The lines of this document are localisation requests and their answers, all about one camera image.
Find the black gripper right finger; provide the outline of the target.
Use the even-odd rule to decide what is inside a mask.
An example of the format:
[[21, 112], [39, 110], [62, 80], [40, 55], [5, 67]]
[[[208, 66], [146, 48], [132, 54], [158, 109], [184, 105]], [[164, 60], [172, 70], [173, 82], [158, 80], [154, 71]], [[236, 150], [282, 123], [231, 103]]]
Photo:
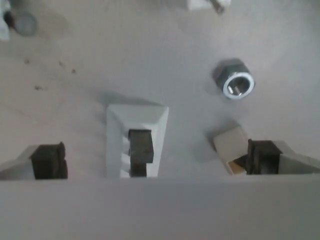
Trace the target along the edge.
[[248, 140], [247, 175], [318, 174], [320, 160], [294, 152], [282, 140]]

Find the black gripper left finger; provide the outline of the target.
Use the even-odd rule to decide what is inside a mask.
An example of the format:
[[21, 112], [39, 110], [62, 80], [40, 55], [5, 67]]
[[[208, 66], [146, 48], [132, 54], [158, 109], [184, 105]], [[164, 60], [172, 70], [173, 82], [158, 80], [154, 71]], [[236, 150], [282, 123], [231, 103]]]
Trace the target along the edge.
[[66, 180], [66, 147], [58, 144], [28, 146], [17, 158], [0, 164], [1, 180]]

